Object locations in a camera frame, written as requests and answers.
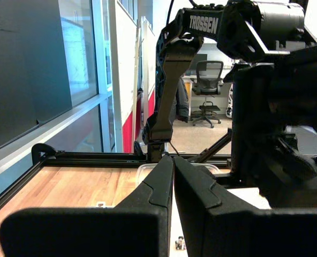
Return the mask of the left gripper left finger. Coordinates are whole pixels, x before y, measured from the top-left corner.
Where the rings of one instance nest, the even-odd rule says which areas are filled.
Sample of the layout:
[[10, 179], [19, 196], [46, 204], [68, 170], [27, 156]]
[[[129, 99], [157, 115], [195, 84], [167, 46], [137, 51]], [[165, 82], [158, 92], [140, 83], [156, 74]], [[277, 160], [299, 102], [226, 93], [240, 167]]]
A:
[[27, 208], [1, 223], [5, 256], [168, 256], [173, 160], [113, 208]]

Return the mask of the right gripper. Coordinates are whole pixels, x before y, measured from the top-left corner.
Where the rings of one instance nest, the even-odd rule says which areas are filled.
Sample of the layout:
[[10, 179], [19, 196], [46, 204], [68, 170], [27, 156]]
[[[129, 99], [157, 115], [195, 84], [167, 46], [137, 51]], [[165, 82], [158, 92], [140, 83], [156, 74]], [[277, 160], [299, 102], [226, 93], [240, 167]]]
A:
[[235, 72], [231, 148], [234, 177], [271, 207], [317, 208], [317, 154], [302, 154], [289, 126], [317, 133], [317, 46]]

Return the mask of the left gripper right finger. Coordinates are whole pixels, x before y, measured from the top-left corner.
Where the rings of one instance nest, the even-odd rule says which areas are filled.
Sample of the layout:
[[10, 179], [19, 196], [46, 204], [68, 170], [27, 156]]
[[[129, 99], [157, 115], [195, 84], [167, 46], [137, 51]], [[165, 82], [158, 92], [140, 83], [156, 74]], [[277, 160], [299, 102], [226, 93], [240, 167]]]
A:
[[175, 157], [175, 199], [189, 256], [317, 256], [317, 208], [259, 209]]

